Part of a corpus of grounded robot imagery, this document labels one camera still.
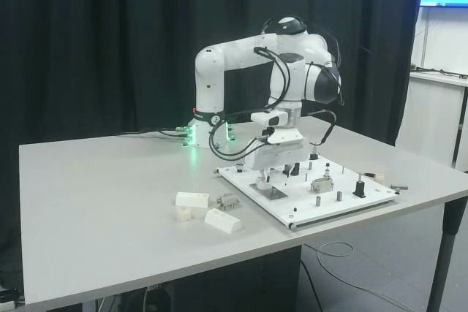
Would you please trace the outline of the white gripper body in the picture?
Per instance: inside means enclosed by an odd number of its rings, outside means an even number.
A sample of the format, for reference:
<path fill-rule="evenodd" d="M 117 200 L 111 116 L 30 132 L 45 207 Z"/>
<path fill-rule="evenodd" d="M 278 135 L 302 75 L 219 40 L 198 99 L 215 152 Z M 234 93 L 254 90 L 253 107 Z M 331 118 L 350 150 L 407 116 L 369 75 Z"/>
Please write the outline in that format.
<path fill-rule="evenodd" d="M 254 171 L 294 164 L 307 158 L 307 146 L 300 142 L 289 145 L 261 145 L 245 157 L 245 165 Z"/>

